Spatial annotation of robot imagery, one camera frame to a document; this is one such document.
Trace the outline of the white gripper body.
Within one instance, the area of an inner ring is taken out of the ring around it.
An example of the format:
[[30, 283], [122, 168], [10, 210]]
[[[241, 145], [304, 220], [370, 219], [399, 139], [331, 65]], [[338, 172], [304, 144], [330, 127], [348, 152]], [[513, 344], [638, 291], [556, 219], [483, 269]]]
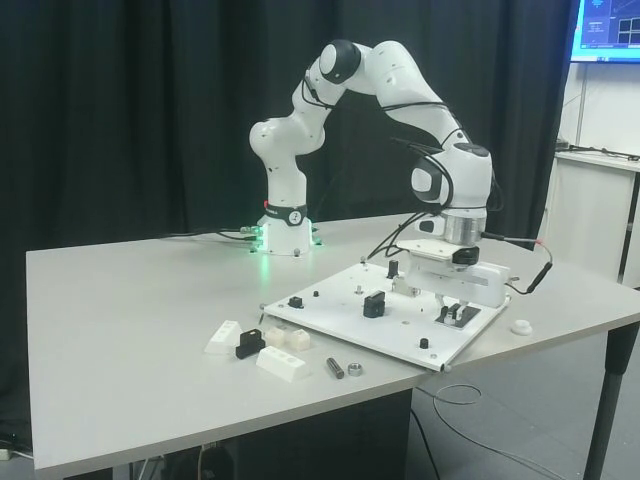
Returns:
[[509, 279], [508, 267], [488, 262], [456, 265], [451, 260], [410, 256], [407, 283], [436, 296], [482, 306], [501, 306]]

